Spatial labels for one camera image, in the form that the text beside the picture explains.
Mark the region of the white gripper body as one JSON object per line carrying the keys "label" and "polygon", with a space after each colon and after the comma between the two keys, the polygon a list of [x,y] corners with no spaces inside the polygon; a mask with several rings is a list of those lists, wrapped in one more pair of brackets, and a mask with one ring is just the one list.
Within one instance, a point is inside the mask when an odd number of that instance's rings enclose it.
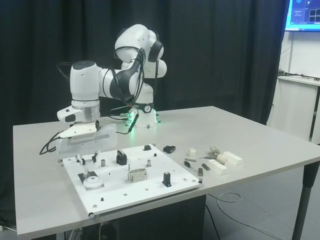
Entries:
{"label": "white gripper body", "polygon": [[117,141],[116,124],[96,127],[95,123],[75,123],[59,134],[58,155],[89,155],[114,148]]}

